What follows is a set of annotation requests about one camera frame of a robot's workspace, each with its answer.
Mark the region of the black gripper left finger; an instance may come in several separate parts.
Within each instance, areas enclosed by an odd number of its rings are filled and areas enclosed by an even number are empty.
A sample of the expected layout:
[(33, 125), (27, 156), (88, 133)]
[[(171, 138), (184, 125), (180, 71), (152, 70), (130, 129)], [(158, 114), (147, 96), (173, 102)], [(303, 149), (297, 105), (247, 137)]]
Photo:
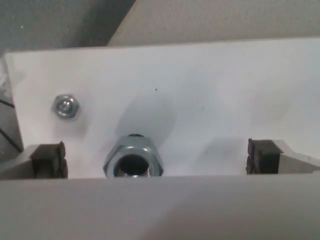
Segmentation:
[(28, 146), (16, 158), (0, 164), (2, 180), (67, 179), (64, 142)]

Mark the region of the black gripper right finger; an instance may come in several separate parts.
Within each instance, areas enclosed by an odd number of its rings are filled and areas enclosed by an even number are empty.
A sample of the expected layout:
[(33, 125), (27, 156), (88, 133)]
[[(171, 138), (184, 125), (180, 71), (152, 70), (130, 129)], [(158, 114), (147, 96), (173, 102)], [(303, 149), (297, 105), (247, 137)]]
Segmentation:
[(248, 139), (248, 175), (312, 174), (320, 171), (320, 160), (295, 152), (280, 139)]

